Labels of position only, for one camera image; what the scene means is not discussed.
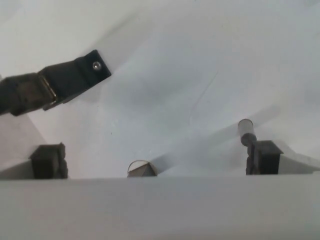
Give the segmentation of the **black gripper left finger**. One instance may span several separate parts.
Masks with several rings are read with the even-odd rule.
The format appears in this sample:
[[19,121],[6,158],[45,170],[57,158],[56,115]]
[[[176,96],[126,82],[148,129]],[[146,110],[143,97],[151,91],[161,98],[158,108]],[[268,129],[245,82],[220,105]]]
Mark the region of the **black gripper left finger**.
[[28,160],[0,172],[2,180],[52,180],[67,179],[66,146],[39,145]]

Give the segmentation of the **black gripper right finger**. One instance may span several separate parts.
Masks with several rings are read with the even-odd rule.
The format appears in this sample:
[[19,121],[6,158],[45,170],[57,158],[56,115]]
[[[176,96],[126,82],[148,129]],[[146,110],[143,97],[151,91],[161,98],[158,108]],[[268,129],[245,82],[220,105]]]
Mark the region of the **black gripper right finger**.
[[247,175],[297,175],[320,172],[320,161],[292,150],[283,141],[258,140],[247,146]]

